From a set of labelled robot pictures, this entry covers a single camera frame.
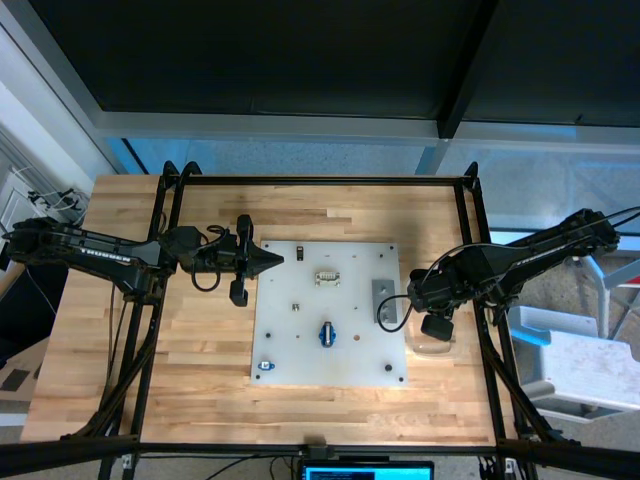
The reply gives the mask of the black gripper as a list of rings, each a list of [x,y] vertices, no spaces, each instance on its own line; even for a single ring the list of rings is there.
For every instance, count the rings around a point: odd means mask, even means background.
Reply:
[[[248,292],[245,281],[249,276],[249,246],[252,244],[254,227],[249,215],[242,214],[236,222],[236,234],[228,234],[220,243],[217,255],[217,267],[221,274],[233,274],[230,283],[229,298],[235,306],[246,306]],[[284,263],[284,257],[253,244],[253,276]]]
[[[453,293],[445,274],[414,269],[409,276],[407,294],[411,306],[424,313],[420,331],[440,341],[450,341],[453,332]]]

